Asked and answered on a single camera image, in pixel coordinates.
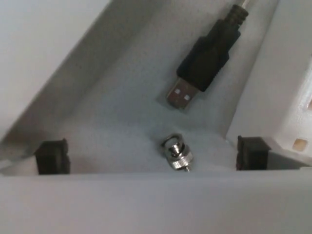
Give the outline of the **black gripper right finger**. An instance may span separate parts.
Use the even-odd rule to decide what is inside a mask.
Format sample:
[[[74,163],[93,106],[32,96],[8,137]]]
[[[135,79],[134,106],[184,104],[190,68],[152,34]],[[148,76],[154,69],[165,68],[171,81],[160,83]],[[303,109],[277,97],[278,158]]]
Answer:
[[[310,156],[285,150],[271,138],[237,137],[236,169],[238,171],[300,170],[311,167]]]

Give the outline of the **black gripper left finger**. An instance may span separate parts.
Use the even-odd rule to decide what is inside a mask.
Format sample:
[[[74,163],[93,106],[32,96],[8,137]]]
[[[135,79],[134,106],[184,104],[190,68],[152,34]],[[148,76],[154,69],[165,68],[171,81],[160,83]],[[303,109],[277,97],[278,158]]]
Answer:
[[[71,162],[66,139],[43,141],[33,155],[0,162],[2,175],[68,175]]]

